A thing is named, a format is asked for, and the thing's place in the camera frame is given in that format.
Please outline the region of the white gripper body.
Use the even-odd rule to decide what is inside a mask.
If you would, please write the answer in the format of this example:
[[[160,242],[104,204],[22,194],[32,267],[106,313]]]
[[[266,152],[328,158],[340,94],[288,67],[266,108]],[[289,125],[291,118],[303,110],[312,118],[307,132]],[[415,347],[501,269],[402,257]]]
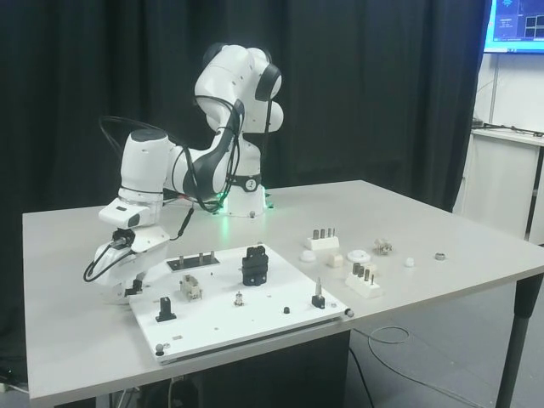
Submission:
[[[136,253],[129,247],[115,249],[110,243],[96,250],[90,263],[90,283],[99,288],[105,303],[128,304],[124,297],[126,288],[133,289],[133,280],[143,280],[145,274],[145,255]]]

